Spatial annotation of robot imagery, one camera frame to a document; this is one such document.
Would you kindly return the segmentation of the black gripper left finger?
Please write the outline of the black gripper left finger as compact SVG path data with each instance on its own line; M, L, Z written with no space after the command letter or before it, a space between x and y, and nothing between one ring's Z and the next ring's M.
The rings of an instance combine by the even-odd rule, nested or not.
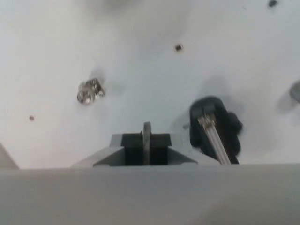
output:
M143 165L143 135L113 134L109 146L98 152L94 165Z

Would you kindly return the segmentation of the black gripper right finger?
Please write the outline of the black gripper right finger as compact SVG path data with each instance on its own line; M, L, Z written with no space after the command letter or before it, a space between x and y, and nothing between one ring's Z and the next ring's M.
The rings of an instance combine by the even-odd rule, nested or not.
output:
M188 156L181 149L179 135L151 134L150 138L150 165L181 165L197 161Z

